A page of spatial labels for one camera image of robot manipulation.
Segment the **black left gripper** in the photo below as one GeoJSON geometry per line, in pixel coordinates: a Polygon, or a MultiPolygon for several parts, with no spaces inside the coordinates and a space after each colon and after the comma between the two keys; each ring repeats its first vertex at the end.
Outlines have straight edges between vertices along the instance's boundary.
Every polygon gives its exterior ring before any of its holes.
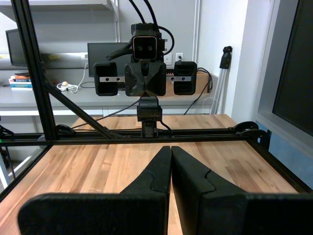
{"type": "Polygon", "coordinates": [[[95,90],[98,96],[115,96],[123,84],[127,96],[165,96],[167,82],[173,82],[175,95],[193,95],[196,91],[197,64],[175,62],[168,70],[164,62],[128,63],[124,75],[117,74],[116,63],[94,64],[95,90]]]}

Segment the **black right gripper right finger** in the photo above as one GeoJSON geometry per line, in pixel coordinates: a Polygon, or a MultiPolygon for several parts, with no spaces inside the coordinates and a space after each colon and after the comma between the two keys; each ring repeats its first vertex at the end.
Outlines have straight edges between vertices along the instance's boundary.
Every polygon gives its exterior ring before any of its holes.
{"type": "Polygon", "coordinates": [[[310,235],[310,193],[249,193],[178,146],[172,182],[185,235],[310,235]]]}

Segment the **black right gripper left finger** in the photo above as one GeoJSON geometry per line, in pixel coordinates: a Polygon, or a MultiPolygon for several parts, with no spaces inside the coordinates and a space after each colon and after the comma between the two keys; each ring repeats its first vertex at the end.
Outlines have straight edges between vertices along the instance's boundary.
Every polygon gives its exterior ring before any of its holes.
{"type": "Polygon", "coordinates": [[[19,210],[22,235],[165,235],[171,148],[162,147],[120,193],[46,193],[19,210]]]}

